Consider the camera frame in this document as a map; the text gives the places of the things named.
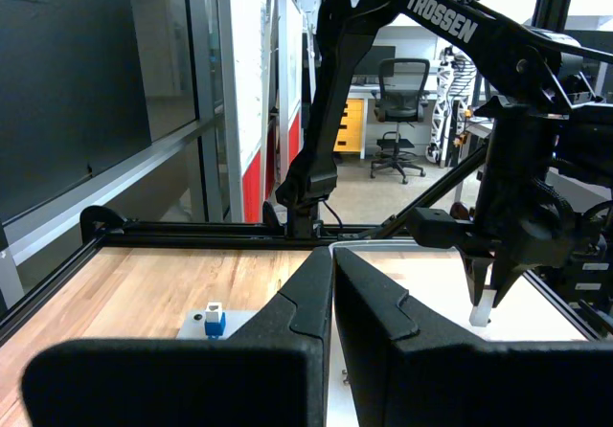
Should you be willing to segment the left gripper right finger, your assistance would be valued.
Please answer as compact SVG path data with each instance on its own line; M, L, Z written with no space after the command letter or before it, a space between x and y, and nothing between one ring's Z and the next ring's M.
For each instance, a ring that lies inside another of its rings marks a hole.
M489 342L347 249L334 305L363 426L606 426L607 342Z

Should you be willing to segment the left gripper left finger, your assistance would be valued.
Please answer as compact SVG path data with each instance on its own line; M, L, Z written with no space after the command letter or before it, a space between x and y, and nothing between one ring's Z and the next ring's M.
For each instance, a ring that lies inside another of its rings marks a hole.
M225 340L83 339L40 352L21 379L34 426L322 426L330 252L311 252Z

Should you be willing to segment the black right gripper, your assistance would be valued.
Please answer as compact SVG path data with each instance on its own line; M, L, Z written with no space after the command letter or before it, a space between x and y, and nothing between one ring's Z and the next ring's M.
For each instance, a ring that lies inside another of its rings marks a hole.
M493 306L530 267L560 267L572 252L575 214L545 183L555 124L527 104L494 97L478 109L494 120L470 221L428 208L411 212L411 234L430 248L463 254L470 301L478 305L492 264Z

